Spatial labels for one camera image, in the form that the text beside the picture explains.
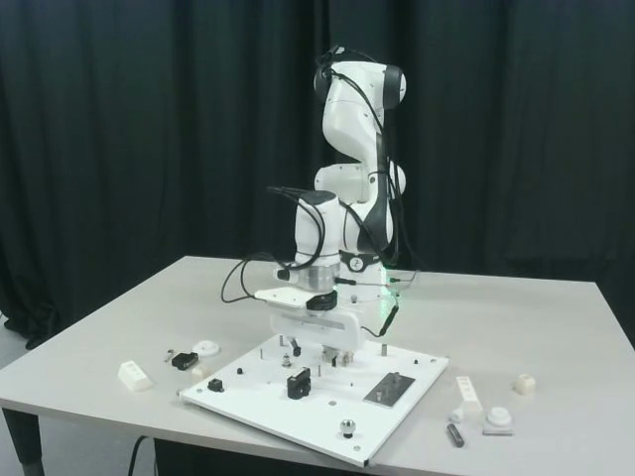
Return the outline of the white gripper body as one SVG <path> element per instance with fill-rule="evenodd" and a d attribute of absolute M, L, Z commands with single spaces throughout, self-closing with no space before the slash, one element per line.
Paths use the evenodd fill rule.
<path fill-rule="evenodd" d="M 364 336 L 357 315 L 334 309 L 322 314 L 281 310 L 270 318 L 272 330 L 301 342 L 307 341 L 339 350 L 359 350 Z"/>

